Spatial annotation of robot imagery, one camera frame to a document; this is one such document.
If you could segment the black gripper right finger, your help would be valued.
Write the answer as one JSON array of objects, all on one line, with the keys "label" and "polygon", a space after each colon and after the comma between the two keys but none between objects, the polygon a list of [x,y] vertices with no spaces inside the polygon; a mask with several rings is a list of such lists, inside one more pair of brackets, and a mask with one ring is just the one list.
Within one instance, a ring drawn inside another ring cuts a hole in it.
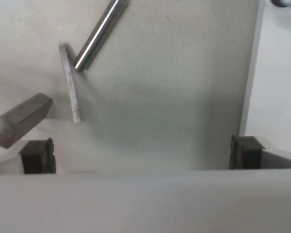
[{"label": "black gripper right finger", "polygon": [[276,148],[262,137],[233,135],[229,169],[291,169],[291,152]]}]

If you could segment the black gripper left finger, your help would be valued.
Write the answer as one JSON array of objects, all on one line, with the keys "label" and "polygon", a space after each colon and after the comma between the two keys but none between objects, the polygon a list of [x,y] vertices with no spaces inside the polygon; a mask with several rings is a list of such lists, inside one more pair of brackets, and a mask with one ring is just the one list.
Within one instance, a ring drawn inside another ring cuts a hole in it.
[{"label": "black gripper left finger", "polygon": [[54,143],[46,140],[18,141],[0,155],[0,174],[55,174]]}]

